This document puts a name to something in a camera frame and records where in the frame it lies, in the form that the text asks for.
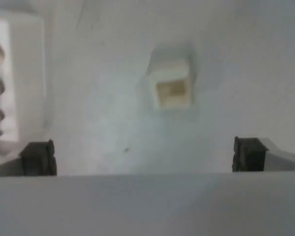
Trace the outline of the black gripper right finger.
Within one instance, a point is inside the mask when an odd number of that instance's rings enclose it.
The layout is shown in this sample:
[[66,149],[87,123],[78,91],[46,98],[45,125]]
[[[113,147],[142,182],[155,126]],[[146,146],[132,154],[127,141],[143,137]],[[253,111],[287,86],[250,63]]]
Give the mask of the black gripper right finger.
[[232,171],[295,171],[295,154],[279,149],[268,138],[240,138],[236,136]]

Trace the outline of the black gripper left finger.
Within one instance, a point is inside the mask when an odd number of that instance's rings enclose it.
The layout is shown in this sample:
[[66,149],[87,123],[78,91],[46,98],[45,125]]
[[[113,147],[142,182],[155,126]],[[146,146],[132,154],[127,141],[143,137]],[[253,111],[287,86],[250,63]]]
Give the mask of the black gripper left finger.
[[53,140],[30,142],[13,160],[0,164],[0,177],[56,176],[57,161]]

